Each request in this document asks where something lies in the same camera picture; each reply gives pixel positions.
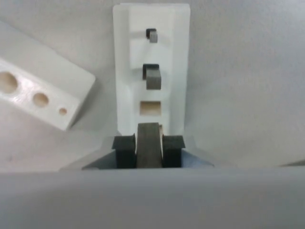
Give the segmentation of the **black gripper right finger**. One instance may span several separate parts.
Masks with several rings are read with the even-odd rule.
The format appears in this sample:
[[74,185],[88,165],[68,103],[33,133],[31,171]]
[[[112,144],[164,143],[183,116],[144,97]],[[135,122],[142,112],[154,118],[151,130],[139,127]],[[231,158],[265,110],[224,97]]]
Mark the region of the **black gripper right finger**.
[[191,154],[182,135],[163,135],[163,167],[214,167],[214,164]]

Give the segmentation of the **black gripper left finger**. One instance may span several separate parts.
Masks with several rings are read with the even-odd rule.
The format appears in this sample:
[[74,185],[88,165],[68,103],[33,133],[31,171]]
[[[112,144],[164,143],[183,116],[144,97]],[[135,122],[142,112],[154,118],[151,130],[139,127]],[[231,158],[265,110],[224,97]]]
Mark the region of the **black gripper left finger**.
[[85,158],[83,169],[132,169],[136,164],[135,135],[104,139],[99,150]]

